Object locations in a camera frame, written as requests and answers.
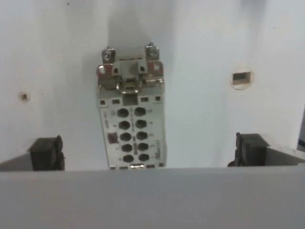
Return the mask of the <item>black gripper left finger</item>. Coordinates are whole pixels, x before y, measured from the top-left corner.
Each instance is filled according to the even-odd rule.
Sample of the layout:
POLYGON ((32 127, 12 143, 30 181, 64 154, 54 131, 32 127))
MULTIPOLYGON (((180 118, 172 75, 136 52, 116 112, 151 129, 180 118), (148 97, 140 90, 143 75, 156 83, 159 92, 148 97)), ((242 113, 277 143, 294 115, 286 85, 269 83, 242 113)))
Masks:
POLYGON ((56 137, 37 138, 29 149, 10 160, 1 162, 1 171, 64 171, 63 140, 56 137))

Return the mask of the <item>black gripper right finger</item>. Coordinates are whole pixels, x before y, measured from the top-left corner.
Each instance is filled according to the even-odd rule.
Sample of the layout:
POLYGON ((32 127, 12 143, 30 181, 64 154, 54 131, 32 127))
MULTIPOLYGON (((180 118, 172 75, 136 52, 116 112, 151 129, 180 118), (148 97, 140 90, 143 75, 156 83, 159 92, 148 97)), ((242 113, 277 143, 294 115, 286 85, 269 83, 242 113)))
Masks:
POLYGON ((260 134, 236 133, 234 160, 228 167, 297 166, 305 164, 305 153, 281 146, 260 134))

